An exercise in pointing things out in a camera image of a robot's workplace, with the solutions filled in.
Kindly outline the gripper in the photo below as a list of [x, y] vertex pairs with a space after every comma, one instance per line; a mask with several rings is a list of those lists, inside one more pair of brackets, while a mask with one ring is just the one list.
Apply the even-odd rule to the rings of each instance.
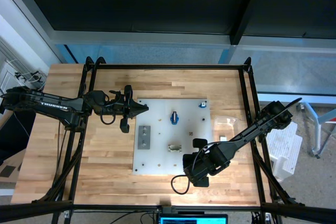
[[133, 118], [148, 111], [149, 107], [146, 104], [141, 104], [132, 100], [133, 90], [131, 85], [126, 85], [124, 87], [124, 94], [122, 94], [121, 91], [118, 91], [115, 94], [113, 102], [113, 118], [115, 119], [117, 115], [121, 115], [122, 119], [120, 120], [120, 130], [122, 133], [129, 133], [130, 126], [128, 124], [128, 118], [130, 117], [131, 101], [132, 107], [136, 108], [136, 110], [132, 112]]
[[193, 147], [197, 148], [198, 151], [193, 153], [192, 158], [192, 184], [194, 187], [208, 187], [208, 168], [206, 165], [209, 150], [208, 142], [206, 139], [195, 138], [193, 139]]

